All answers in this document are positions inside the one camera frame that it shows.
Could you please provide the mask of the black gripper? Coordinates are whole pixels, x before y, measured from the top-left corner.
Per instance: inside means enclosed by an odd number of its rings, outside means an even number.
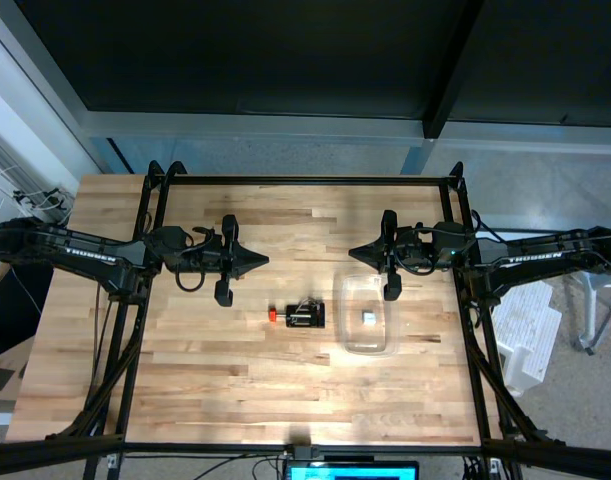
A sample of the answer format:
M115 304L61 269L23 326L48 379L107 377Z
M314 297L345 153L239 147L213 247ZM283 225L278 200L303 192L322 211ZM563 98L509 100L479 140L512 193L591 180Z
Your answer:
M193 227L192 231L203 236L199 243L185 246L180 254L180 263L174 268L176 285L184 292L193 293L200 290L208 273L220 275L215 284L214 298L221 307L231 307L233 292L229 283L232 277L240 278L248 272L269 263L266 255L259 254L238 243L239 225L232 214L222 219L221 233L206 227ZM197 286L187 287L182 284L182 273L199 273Z
M413 227L398 227L397 214L385 210L381 220L381 237L349 250L349 256L385 276L385 301L396 301L402 293L399 269L415 276L428 276L436 269L430 244L420 239Z

